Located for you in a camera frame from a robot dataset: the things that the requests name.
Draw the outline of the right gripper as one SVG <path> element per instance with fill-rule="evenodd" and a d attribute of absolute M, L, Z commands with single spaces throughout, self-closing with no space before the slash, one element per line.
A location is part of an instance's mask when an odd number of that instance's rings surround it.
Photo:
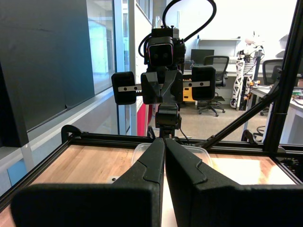
<path fill-rule="evenodd" d="M 216 70 L 212 66 L 193 67 L 191 75 L 183 75 L 180 70 L 160 70 L 141 74 L 140 84 L 135 83 L 134 74 L 119 72 L 112 75 L 115 102 L 130 105 L 138 96 L 146 105 L 178 104 L 183 101 L 183 89 L 191 88 L 192 98 L 208 101 L 215 95 Z"/>

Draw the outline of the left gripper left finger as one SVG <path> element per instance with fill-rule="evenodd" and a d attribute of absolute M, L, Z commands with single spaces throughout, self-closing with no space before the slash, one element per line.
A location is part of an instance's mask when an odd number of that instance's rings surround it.
<path fill-rule="evenodd" d="M 165 144 L 156 139 L 111 184 L 34 184 L 10 209 L 18 227 L 159 227 Z"/>

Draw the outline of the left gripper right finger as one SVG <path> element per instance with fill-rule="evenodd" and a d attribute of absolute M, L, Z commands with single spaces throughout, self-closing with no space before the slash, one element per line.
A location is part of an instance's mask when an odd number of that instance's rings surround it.
<path fill-rule="evenodd" d="M 166 139 L 166 176 L 180 227 L 300 227 L 301 185 L 241 185 Z"/>

